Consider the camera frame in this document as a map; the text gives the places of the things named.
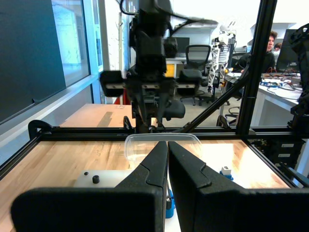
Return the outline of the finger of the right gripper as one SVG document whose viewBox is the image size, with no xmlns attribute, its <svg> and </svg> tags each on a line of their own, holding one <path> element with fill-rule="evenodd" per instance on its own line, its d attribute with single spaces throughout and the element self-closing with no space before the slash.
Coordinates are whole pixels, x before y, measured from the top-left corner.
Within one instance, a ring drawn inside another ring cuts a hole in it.
<svg viewBox="0 0 309 232">
<path fill-rule="evenodd" d="M 146 103 L 142 92 L 127 90 L 129 99 L 131 100 L 132 116 L 136 121 L 136 132 L 149 132 L 151 118 L 147 113 Z"/>
<path fill-rule="evenodd" d="M 162 120 L 164 117 L 166 117 L 167 120 L 171 120 L 172 118 L 176 117 L 174 109 L 170 109 L 171 106 L 175 106 L 170 102 L 170 99 L 172 99 L 174 96 L 174 90 L 160 90 L 158 96 L 159 102 L 156 119 L 158 126 L 163 126 Z"/>
</svg>

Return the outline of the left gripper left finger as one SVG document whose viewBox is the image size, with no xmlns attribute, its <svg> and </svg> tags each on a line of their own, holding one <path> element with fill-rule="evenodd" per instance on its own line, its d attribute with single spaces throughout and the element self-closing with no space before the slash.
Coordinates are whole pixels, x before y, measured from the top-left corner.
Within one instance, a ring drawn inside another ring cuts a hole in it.
<svg viewBox="0 0 309 232">
<path fill-rule="evenodd" d="M 161 141 L 114 188 L 34 188 L 12 203 L 18 232 L 162 232 L 168 146 Z"/>
</svg>

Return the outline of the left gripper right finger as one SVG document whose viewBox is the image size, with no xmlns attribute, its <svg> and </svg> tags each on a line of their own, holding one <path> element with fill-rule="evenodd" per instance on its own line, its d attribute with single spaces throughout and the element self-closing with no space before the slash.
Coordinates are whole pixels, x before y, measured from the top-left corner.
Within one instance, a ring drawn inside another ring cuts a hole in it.
<svg viewBox="0 0 309 232">
<path fill-rule="evenodd" d="M 176 142 L 169 142 L 169 179 L 183 232 L 303 232 L 306 188 L 246 189 Z"/>
</svg>

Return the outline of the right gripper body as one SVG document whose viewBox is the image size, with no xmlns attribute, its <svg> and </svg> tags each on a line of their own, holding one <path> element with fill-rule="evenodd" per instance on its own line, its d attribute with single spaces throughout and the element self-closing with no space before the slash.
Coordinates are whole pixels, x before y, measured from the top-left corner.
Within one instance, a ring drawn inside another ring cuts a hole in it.
<svg viewBox="0 0 309 232">
<path fill-rule="evenodd" d="M 126 77 L 121 71 L 103 71 L 100 74 L 100 84 L 107 97 L 119 97 L 124 92 L 128 97 L 141 93 L 144 97 L 159 97 L 162 94 L 173 97 L 194 96 L 202 81 L 198 70 L 185 69 L 179 77 L 165 77 L 162 73 L 137 73 L 130 69 Z"/>
</svg>

